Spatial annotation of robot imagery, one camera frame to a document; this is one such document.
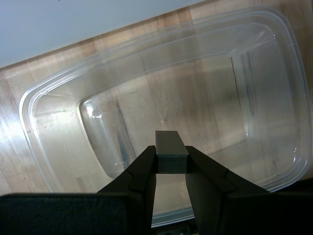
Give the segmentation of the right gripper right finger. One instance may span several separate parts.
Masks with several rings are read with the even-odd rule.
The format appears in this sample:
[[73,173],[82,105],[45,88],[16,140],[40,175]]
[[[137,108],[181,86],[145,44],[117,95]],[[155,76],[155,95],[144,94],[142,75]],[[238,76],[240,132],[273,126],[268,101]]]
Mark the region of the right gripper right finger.
[[268,191],[235,174],[192,146],[189,153],[186,186],[196,224],[201,235],[230,235],[243,232],[247,207],[240,202]]

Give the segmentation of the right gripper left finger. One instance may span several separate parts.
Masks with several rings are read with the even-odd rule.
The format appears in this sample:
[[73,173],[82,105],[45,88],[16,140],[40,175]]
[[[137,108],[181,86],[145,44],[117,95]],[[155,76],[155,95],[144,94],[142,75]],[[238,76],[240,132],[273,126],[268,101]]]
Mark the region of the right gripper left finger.
[[99,190],[103,235],[150,234],[156,191],[156,147],[148,146],[117,178]]

